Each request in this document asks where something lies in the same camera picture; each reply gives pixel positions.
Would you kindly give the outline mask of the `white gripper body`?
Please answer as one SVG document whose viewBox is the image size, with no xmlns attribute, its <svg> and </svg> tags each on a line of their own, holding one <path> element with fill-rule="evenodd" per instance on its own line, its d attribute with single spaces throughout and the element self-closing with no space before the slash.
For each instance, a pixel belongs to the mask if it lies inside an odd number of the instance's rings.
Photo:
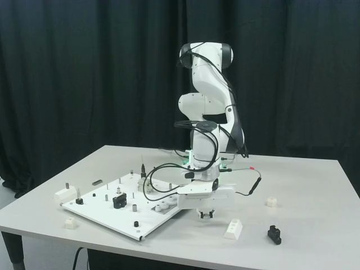
<svg viewBox="0 0 360 270">
<path fill-rule="evenodd" d="M 235 203 L 233 187 L 219 187 L 210 193 L 179 195 L 177 205 L 180 209 L 216 210 L 229 208 Z"/>
</svg>

